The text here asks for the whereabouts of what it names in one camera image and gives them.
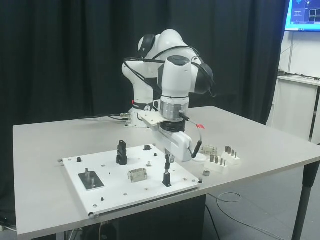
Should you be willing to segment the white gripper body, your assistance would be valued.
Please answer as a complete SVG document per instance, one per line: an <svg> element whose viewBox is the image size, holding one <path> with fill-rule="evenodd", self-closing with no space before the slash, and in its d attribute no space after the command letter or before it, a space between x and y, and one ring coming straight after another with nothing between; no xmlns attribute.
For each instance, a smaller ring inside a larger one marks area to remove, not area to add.
<svg viewBox="0 0 320 240"><path fill-rule="evenodd" d="M192 160L190 150L192 139L183 131L170 133L160 131L160 140L163 147L180 162L189 162Z"/></svg>

